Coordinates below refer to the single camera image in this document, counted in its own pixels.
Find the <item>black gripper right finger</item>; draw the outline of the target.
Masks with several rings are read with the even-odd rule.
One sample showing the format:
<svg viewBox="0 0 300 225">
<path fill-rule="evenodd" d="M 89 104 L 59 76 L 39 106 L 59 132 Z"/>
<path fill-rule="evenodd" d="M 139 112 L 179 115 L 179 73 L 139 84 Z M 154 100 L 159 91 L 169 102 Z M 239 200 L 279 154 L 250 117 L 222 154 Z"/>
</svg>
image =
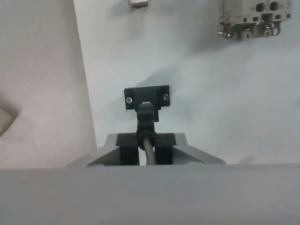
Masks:
<svg viewBox="0 0 300 225">
<path fill-rule="evenodd" d="M 158 165 L 225 164 L 224 160 L 188 144 L 184 133 L 157 134 L 155 158 Z"/>
</svg>

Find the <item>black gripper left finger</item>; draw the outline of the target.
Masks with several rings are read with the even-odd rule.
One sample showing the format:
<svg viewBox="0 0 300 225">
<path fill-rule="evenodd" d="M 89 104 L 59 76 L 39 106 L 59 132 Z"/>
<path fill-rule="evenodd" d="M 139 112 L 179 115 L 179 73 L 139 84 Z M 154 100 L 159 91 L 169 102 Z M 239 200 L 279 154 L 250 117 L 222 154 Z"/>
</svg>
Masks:
<svg viewBox="0 0 300 225">
<path fill-rule="evenodd" d="M 109 134 L 103 147 L 88 157 L 88 166 L 139 165 L 137 139 L 134 133 Z"/>
</svg>

